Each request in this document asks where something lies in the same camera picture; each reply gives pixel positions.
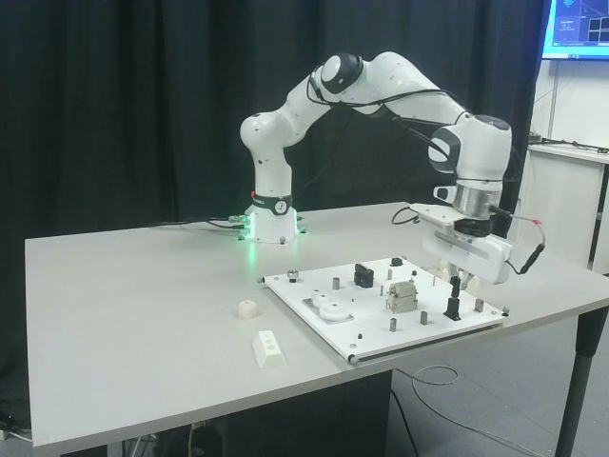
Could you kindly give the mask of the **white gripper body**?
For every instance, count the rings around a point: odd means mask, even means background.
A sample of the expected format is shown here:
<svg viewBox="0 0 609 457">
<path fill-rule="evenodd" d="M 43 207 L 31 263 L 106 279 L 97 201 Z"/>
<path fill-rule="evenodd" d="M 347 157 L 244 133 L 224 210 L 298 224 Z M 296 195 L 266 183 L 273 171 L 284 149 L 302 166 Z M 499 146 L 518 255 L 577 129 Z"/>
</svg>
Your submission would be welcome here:
<svg viewBox="0 0 609 457">
<path fill-rule="evenodd" d="M 424 235 L 423 248 L 448 264 L 450 277 L 469 277 L 496 285 L 504 283 L 509 275 L 505 262 L 510 258 L 513 246 L 504 239 L 488 235 L 469 237 L 457 232 L 432 230 Z"/>
</svg>

